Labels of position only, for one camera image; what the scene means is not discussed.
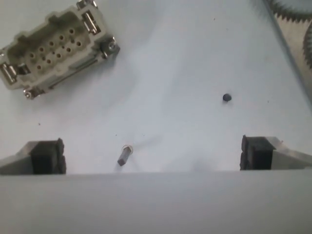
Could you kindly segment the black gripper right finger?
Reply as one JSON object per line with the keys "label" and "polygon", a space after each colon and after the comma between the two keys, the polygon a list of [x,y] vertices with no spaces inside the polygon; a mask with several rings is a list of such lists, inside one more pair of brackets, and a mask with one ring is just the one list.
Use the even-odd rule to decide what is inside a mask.
{"label": "black gripper right finger", "polygon": [[301,170],[312,168],[312,156],[288,148],[273,136],[246,136],[241,142],[240,170]]}

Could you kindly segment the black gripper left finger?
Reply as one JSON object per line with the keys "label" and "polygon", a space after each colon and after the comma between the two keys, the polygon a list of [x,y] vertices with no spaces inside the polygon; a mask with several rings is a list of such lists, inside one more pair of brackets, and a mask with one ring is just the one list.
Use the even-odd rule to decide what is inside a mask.
{"label": "black gripper left finger", "polygon": [[16,154],[0,160],[2,175],[64,175],[64,143],[57,140],[27,142]]}

